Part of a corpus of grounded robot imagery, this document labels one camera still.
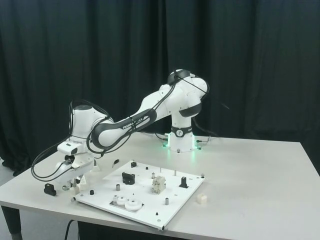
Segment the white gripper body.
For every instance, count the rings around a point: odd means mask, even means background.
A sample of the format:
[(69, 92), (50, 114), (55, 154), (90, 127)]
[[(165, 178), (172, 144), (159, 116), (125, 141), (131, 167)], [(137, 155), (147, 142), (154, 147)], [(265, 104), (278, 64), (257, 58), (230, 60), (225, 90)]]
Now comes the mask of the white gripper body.
[(78, 160), (74, 162), (58, 162), (55, 166), (57, 172), (53, 175), (55, 181), (59, 184), (66, 185), (73, 179), (82, 178), (84, 174), (89, 172), (94, 166), (93, 160)]

